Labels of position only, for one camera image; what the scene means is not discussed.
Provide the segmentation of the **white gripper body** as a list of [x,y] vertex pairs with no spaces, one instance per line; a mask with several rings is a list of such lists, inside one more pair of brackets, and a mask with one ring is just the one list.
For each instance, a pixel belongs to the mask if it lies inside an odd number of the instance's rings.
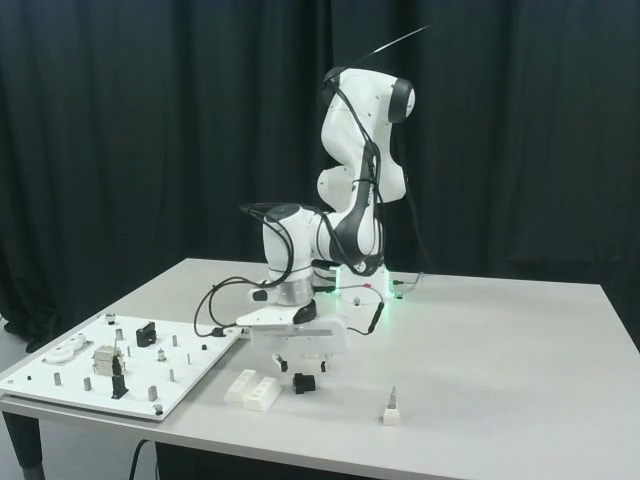
[[347,317],[322,315],[307,323],[250,328],[257,351],[283,357],[344,354],[349,349]]

